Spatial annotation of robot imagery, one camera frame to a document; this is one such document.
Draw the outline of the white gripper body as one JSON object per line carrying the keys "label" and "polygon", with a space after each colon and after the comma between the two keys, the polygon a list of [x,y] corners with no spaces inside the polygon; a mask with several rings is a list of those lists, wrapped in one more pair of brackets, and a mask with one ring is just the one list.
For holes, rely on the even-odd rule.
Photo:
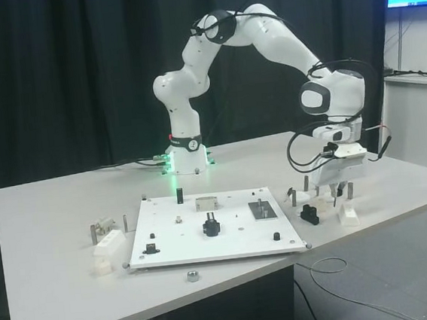
{"label": "white gripper body", "polygon": [[332,157],[318,160],[311,173],[312,184],[321,187],[361,178],[366,170],[365,158],[366,154],[347,159]]}

